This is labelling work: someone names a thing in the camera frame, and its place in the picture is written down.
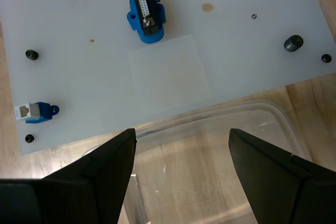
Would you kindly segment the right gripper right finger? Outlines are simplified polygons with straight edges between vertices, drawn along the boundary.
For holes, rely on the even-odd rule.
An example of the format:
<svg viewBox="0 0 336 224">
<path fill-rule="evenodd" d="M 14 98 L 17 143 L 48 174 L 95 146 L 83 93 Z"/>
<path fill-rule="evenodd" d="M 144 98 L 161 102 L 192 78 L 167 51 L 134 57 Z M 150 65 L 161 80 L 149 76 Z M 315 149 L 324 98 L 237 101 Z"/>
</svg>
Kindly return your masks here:
<svg viewBox="0 0 336 224">
<path fill-rule="evenodd" d="M 258 223 L 335 223 L 335 172 L 231 129 L 228 147 Z"/>
</svg>

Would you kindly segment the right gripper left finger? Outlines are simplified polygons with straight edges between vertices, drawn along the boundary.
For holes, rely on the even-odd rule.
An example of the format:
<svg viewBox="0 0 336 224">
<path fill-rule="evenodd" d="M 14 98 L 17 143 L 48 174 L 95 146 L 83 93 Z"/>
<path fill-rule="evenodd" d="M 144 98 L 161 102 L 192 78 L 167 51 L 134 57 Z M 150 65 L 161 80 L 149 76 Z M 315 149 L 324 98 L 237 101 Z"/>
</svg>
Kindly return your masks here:
<svg viewBox="0 0 336 224">
<path fill-rule="evenodd" d="M 1 223 L 117 223 L 136 143 L 127 129 L 42 179 L 2 179 Z"/>
</svg>

